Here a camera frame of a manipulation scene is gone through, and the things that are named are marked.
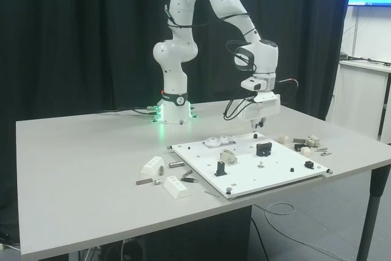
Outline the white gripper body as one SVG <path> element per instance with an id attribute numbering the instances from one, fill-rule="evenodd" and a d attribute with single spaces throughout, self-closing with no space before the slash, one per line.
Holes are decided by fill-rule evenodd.
<path id="1" fill-rule="evenodd" d="M 279 94 L 257 94 L 256 97 L 246 98 L 239 118 L 242 120 L 260 121 L 280 111 Z"/>

